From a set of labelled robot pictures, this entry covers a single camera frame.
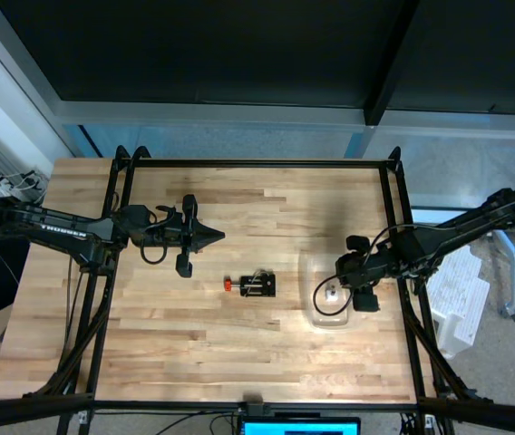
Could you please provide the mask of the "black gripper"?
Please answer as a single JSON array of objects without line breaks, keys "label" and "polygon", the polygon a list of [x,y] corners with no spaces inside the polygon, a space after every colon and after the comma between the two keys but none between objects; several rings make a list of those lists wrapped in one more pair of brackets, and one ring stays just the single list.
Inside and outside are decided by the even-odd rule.
[{"label": "black gripper", "polygon": [[[356,266],[360,266],[364,256],[370,253],[370,240],[368,237],[349,236],[346,239],[346,247],[350,250],[351,260]],[[346,282],[352,296],[353,308],[357,312],[375,313],[379,311],[378,299],[374,294],[374,287],[379,283],[378,280],[355,285],[354,275],[350,274],[350,277],[346,278]]]},{"label": "black gripper", "polygon": [[198,253],[225,238],[224,232],[200,223],[196,219],[197,212],[197,200],[188,194],[183,198],[181,212],[173,209],[166,224],[166,246],[180,249],[176,257],[176,271],[183,278],[192,276],[193,266],[189,261],[191,253]]}]

